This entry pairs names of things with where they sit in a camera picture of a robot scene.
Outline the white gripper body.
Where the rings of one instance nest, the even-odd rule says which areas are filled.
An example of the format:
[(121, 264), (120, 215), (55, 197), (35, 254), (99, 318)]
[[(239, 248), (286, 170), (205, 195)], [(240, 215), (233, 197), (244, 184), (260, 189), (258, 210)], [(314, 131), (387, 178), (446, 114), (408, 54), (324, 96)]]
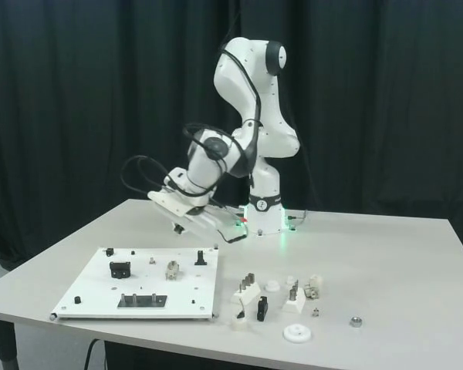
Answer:
[(206, 241), (215, 244), (221, 241), (228, 244), (240, 241), (240, 219), (225, 208), (207, 206), (197, 215), (183, 216), (166, 210), (164, 215), (179, 227), (184, 227), (186, 232)]

